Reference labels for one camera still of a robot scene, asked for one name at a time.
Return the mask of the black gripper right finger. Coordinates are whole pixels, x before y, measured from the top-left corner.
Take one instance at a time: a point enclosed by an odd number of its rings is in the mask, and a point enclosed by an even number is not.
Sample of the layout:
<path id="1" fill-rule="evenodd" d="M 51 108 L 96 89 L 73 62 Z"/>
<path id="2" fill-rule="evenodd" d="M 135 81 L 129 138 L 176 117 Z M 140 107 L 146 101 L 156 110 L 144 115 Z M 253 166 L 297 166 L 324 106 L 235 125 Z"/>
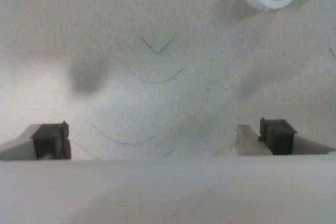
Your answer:
<path id="1" fill-rule="evenodd" d="M 335 154 L 335 148 L 299 135 L 284 119 L 261 118 L 259 133 L 259 141 L 265 143 L 273 155 Z"/>

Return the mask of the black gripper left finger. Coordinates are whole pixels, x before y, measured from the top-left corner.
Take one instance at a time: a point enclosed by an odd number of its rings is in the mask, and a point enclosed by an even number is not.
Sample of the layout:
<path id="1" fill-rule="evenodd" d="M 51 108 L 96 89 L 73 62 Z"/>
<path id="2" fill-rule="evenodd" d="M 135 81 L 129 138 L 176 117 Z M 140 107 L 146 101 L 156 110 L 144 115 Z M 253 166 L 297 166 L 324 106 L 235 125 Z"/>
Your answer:
<path id="1" fill-rule="evenodd" d="M 2 161 L 71 160 L 67 122 L 31 124 L 16 139 L 1 143 Z"/>

